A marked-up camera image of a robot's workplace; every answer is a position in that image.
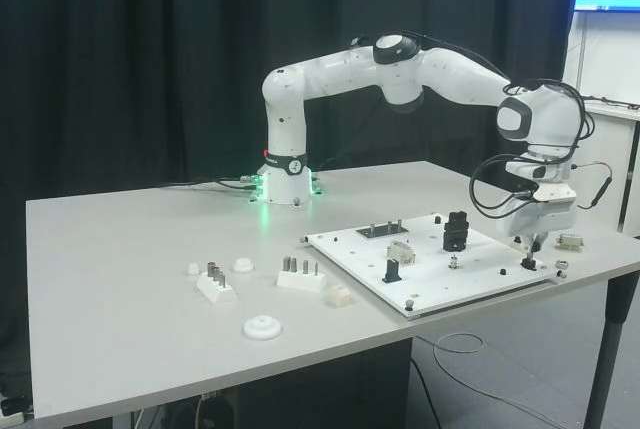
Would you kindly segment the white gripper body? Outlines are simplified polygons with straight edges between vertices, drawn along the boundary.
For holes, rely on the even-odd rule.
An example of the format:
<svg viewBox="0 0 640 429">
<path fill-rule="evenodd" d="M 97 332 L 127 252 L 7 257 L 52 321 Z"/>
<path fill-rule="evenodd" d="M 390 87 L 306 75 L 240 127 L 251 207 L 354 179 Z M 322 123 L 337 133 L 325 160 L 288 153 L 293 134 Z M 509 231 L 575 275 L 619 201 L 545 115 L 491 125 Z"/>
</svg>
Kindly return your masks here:
<svg viewBox="0 0 640 429">
<path fill-rule="evenodd" d="M 574 201 L 534 203 L 498 219 L 497 229 L 506 236 L 527 236 L 570 229 L 576 220 Z"/>
</svg>

